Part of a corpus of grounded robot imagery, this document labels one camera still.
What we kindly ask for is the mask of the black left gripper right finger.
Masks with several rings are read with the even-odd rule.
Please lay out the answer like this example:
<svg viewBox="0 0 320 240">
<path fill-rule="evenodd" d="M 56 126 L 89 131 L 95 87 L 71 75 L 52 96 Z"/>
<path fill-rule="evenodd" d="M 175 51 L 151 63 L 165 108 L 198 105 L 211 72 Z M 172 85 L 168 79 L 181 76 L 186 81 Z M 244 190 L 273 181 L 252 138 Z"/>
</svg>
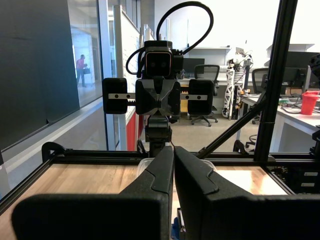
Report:
<svg viewBox="0 0 320 240">
<path fill-rule="evenodd" d="M 188 240 L 317 240 L 318 195 L 254 195 L 177 146 L 174 178 Z"/>
</svg>

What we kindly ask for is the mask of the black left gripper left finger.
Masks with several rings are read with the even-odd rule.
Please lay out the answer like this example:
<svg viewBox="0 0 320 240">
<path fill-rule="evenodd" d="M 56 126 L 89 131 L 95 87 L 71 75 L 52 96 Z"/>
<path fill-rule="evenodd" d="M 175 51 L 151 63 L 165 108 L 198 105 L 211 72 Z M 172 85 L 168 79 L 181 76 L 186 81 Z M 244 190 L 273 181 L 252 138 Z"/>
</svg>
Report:
<svg viewBox="0 0 320 240">
<path fill-rule="evenodd" d="M 164 147 L 118 194 L 37 194 L 11 222 L 19 240 L 168 240 L 174 151 Z"/>
</svg>

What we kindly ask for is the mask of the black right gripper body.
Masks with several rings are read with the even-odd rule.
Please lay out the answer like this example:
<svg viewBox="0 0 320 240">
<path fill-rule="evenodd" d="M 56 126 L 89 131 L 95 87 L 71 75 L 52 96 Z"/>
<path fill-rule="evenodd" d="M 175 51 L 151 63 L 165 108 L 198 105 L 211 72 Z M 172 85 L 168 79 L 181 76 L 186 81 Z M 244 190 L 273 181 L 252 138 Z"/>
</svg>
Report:
<svg viewBox="0 0 320 240">
<path fill-rule="evenodd" d="M 154 89 L 159 97 L 163 80 L 155 78 Z M 106 114 L 125 114 L 129 106 L 136 107 L 135 92 L 128 92 L 125 78 L 105 78 L 102 81 L 103 109 Z M 214 83 L 206 79 L 190 79 L 187 87 L 180 86 L 180 102 L 187 101 L 187 112 L 190 115 L 208 115 L 212 111 Z M 161 115 L 157 109 L 154 115 Z"/>
</svg>

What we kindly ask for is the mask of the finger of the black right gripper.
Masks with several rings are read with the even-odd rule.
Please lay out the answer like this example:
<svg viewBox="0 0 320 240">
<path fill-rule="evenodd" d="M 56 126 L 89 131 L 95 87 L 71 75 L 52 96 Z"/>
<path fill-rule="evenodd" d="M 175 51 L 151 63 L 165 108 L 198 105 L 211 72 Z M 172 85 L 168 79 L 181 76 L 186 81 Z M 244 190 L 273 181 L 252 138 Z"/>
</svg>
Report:
<svg viewBox="0 0 320 240">
<path fill-rule="evenodd" d="M 158 110 L 158 94 L 154 81 L 138 79 L 135 83 L 135 111 L 138 115 L 152 116 Z"/>
<path fill-rule="evenodd" d="M 158 110 L 162 116 L 179 115 L 181 105 L 180 83 L 175 79 L 164 79 L 158 101 Z"/>
</svg>

